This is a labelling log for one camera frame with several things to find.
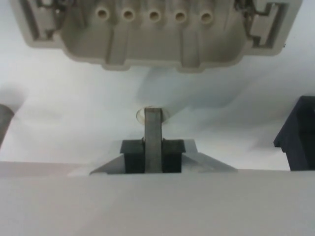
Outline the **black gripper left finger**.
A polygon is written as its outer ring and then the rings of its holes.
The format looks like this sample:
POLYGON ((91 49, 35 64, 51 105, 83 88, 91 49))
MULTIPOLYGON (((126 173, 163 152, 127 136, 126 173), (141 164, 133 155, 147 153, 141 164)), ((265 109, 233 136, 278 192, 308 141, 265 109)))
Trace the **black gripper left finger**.
POLYGON ((90 172, 93 174, 143 174, 145 172, 145 151, 143 139, 123 140, 120 155, 115 159, 100 165, 90 172))

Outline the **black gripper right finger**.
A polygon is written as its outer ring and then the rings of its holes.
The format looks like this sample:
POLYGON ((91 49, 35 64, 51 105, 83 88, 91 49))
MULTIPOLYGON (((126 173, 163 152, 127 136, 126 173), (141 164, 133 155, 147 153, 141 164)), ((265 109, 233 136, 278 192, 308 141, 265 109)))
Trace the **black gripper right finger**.
POLYGON ((162 142, 162 171, 164 173, 218 173, 238 170, 199 152, 195 140, 177 139, 162 142))

